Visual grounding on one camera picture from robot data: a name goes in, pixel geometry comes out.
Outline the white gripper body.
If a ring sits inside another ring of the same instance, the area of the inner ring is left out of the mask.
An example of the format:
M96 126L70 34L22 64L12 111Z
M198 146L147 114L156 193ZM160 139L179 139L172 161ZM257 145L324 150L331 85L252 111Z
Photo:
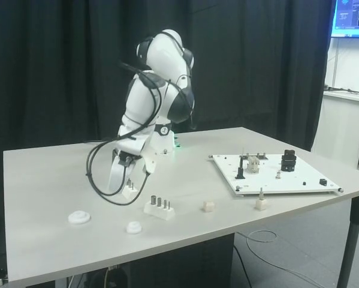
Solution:
M124 189L134 168L135 161L124 162L119 156L114 158L108 181L109 195L115 195Z

